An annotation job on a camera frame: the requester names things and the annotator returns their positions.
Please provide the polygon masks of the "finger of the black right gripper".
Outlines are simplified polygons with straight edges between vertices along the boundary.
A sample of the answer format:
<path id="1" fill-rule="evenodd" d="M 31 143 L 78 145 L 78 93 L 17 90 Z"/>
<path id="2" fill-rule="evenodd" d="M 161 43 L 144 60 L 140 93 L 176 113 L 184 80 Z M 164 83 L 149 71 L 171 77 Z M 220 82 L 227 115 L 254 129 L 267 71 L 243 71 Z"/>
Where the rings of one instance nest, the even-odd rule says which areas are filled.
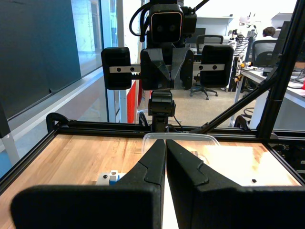
<path id="1" fill-rule="evenodd" d="M 173 48 L 171 89 L 188 90 L 192 86 L 194 54 L 190 48 Z"/>
<path id="2" fill-rule="evenodd" d="M 169 70 L 163 60 L 161 48 L 141 51 L 141 77 L 144 90 L 167 90 L 171 88 Z"/>

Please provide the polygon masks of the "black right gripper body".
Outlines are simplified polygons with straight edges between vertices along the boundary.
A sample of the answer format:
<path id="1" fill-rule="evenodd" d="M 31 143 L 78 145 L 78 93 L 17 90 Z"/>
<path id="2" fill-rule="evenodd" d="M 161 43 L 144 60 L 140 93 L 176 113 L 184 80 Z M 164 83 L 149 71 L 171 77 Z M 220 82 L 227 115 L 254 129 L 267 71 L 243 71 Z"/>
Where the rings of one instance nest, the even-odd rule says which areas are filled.
<path id="1" fill-rule="evenodd" d="M 163 60 L 171 74 L 173 48 L 162 49 L 162 53 Z M 233 53 L 234 50 L 230 45 L 205 45 L 201 54 L 194 54 L 193 73 L 199 72 L 200 84 L 209 88 L 227 86 Z M 142 82 L 141 62 L 139 64 L 131 63 L 130 51 L 127 47 L 104 49 L 102 66 L 105 86 L 109 90 L 129 89 L 133 80 Z"/>

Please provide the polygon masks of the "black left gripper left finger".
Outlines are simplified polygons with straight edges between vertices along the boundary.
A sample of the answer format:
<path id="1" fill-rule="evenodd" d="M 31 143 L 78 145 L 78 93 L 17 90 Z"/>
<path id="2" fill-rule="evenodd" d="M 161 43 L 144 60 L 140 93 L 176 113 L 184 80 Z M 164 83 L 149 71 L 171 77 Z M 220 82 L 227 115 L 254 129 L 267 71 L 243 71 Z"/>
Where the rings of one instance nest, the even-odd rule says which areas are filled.
<path id="1" fill-rule="evenodd" d="M 108 186 L 33 186 L 10 205 L 18 229 L 160 229 L 166 147 L 157 140 L 118 182 Z"/>

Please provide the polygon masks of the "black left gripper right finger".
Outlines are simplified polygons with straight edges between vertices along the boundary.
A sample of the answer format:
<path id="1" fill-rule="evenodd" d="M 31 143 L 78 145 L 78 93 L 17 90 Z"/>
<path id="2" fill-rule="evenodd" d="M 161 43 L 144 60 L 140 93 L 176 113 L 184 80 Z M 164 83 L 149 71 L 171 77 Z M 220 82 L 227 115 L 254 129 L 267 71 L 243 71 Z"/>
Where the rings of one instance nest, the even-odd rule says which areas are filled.
<path id="1" fill-rule="evenodd" d="M 243 187 L 173 140 L 167 178 L 181 229 L 302 229 L 305 189 Z"/>

